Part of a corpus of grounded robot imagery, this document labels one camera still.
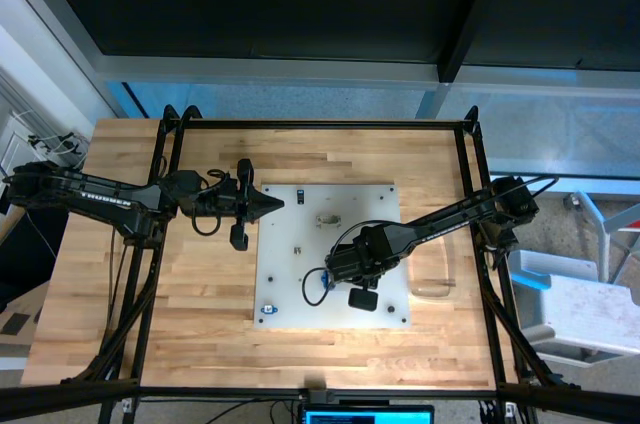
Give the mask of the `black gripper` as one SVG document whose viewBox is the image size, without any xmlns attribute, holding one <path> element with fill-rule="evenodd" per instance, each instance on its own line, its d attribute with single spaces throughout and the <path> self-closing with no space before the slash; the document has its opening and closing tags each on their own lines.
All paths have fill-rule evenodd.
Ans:
<svg viewBox="0 0 640 424">
<path fill-rule="evenodd" d="M 351 285 L 348 305 L 358 310 L 376 310 L 378 294 L 374 291 L 379 279 L 379 263 L 365 244 L 336 244 L 325 259 L 327 288 L 338 284 Z"/>
<path fill-rule="evenodd" d="M 249 238 L 245 232 L 245 224 L 249 221 L 250 187 L 251 202 L 259 204 L 251 209 L 252 222 L 281 209 L 283 201 L 251 186 L 253 166 L 249 159 L 238 161 L 235 178 L 220 169 L 211 169 L 208 175 L 218 177 L 219 181 L 197 194 L 192 206 L 192 228 L 198 235 L 209 237 L 219 231 L 223 218 L 234 218 L 235 223 L 231 226 L 229 241 L 235 250 L 246 251 Z M 213 217 L 216 220 L 214 229 L 202 231 L 197 225 L 199 217 Z"/>
</svg>

